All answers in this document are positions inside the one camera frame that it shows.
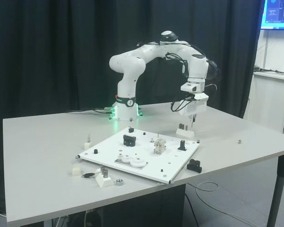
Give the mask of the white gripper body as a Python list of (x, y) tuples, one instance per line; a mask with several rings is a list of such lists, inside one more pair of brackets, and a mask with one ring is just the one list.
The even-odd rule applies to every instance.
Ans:
[(207, 106), (206, 99), (193, 100), (191, 98), (185, 98), (180, 103), (181, 106), (179, 108), (179, 113), (183, 116), (190, 116), (204, 112)]

